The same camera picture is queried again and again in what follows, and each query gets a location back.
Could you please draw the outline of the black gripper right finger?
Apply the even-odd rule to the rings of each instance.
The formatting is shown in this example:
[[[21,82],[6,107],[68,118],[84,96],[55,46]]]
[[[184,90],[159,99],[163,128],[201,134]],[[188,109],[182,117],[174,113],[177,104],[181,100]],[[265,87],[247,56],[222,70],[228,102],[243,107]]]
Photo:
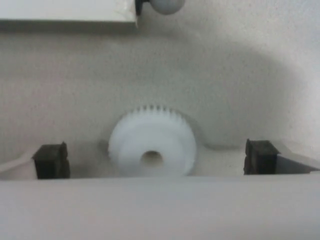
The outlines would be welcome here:
[[[320,161],[291,151],[279,141],[247,139],[245,175],[297,175],[318,173]]]

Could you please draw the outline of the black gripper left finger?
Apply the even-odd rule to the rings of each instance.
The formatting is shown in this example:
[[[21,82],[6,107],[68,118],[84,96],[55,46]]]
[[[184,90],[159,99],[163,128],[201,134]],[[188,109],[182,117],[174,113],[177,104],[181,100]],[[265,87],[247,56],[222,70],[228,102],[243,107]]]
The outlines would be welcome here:
[[[0,164],[2,180],[55,180],[70,177],[68,147],[64,141],[33,146],[18,158]]]

